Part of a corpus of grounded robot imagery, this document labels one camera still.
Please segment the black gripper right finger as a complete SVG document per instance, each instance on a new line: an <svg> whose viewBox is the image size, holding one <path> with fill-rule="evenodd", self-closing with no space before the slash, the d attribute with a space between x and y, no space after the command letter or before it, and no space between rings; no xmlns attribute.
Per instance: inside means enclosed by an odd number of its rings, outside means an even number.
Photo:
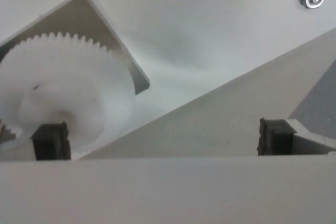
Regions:
<svg viewBox="0 0 336 224"><path fill-rule="evenodd" d="M310 132L296 119L259 121L258 155L327 155L335 152L335 139Z"/></svg>

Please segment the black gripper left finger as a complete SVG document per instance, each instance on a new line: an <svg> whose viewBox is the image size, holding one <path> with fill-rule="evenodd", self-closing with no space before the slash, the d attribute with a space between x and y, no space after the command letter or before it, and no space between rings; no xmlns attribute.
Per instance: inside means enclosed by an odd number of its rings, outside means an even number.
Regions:
<svg viewBox="0 0 336 224"><path fill-rule="evenodd" d="M2 161L69 161L71 147L66 122L42 124L31 134L15 134L1 129Z"/></svg>

